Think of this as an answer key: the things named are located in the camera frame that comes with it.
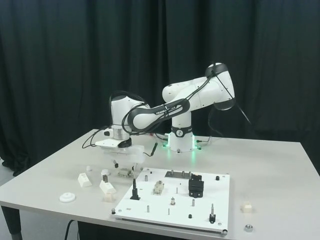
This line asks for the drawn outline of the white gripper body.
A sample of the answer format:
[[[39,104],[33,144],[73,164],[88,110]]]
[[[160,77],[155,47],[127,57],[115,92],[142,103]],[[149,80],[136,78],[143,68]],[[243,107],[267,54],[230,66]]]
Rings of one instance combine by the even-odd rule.
[[[119,165],[142,164],[145,161],[145,147],[142,145],[132,145],[125,148],[100,146],[100,148],[108,159],[116,161]]]

